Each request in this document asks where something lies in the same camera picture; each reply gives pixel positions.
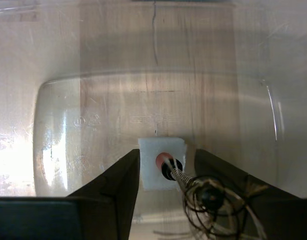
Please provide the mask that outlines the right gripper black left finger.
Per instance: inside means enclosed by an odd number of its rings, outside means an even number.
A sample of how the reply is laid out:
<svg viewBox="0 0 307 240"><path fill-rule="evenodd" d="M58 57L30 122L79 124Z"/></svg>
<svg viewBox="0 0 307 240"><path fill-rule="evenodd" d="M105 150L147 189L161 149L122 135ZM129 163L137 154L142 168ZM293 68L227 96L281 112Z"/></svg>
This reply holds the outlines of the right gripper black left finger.
<svg viewBox="0 0 307 240"><path fill-rule="evenodd" d="M133 149L66 197L0 197L0 240L126 240L139 181Z"/></svg>

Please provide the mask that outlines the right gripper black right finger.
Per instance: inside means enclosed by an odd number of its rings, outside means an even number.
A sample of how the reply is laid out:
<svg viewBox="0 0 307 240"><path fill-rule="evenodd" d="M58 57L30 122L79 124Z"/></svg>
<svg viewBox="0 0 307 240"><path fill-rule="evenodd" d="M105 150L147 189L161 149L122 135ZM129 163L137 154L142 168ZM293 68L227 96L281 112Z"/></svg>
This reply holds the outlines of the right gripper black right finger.
<svg viewBox="0 0 307 240"><path fill-rule="evenodd" d="M248 184L265 182L216 155L198 149L194 156L197 176L211 176L242 194ZM269 240L307 240L307 198L300 198L273 185L250 198L250 206L262 223Z"/></svg>

